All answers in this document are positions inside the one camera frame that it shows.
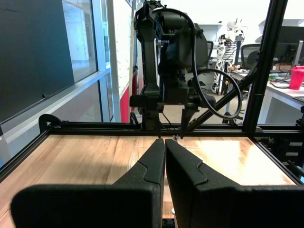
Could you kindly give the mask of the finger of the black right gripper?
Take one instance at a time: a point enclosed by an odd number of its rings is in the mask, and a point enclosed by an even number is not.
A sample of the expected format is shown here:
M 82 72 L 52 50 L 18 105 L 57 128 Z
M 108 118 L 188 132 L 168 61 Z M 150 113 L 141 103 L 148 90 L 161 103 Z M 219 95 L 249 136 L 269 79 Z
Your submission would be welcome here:
M 152 111 L 152 119 L 153 119 L 153 122 L 154 122 L 154 129 L 155 129 L 155 132 L 158 136 L 158 138 L 161 138 L 161 122 L 160 122 L 160 119 L 159 119 L 159 112 L 158 111 Z
M 180 136 L 183 138 L 187 132 L 188 124 L 193 116 L 192 109 L 183 109 L 181 115 Z

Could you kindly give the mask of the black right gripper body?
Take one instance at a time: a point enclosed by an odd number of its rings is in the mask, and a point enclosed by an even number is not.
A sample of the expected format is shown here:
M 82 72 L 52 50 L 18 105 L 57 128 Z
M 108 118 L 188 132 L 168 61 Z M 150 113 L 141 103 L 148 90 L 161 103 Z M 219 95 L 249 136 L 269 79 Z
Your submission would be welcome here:
M 157 83 L 156 69 L 144 70 L 144 86 L 140 94 L 130 97 L 130 106 L 138 108 L 142 114 L 161 112 L 165 105 L 184 105 L 186 109 L 215 108 L 215 98 L 201 88 L 203 82 L 198 75 L 202 73 L 204 69 L 199 69 L 196 76 L 186 80 L 185 71 L 165 69 Z

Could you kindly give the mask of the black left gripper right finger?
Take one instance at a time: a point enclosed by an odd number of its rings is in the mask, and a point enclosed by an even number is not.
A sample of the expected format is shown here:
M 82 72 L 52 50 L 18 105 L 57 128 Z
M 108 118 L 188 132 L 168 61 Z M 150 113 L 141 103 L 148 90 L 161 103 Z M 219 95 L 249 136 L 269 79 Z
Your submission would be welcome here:
M 242 186 L 167 139 L 166 174 L 180 228 L 300 228 L 304 188 Z

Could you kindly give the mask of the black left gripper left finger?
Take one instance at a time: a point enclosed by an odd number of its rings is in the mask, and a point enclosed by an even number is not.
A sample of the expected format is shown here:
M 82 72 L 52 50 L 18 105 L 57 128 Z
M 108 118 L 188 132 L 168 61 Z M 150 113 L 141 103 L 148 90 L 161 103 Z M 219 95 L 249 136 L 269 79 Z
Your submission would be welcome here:
M 10 204 L 18 228 L 159 228 L 165 144 L 157 139 L 111 185 L 34 185 Z

